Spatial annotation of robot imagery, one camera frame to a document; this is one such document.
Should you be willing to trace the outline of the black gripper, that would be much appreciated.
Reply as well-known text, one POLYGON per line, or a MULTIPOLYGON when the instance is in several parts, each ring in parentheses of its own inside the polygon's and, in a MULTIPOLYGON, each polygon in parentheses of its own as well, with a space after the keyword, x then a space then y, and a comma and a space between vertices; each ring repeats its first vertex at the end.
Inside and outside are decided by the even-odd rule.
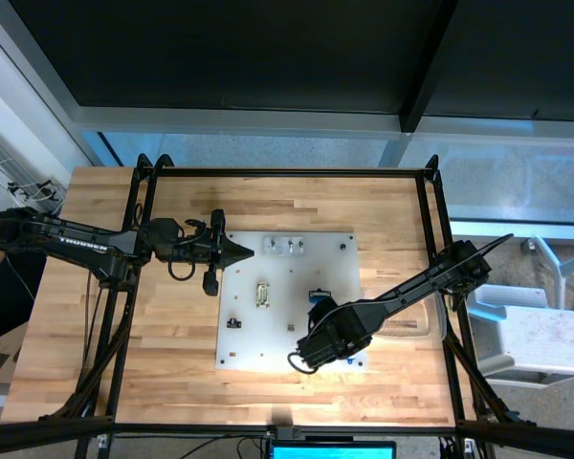
POLYGON ((298 341, 298 356, 313 371, 335 361, 348 361, 371 343, 371 336, 343 339, 334 333, 316 331, 298 341))
MULTIPOLYGON (((205 229, 201 238, 195 243, 193 249, 193 262, 195 266, 206 266, 203 274, 202 287, 208 296, 218 296, 219 283, 217 271, 220 268, 222 242, 225 236, 226 218, 223 209, 215 209, 210 215, 210 226, 205 229)), ((233 234, 225 237, 225 251, 231 254, 225 258, 225 268, 254 257, 254 250, 242 246, 234 239, 233 234)))

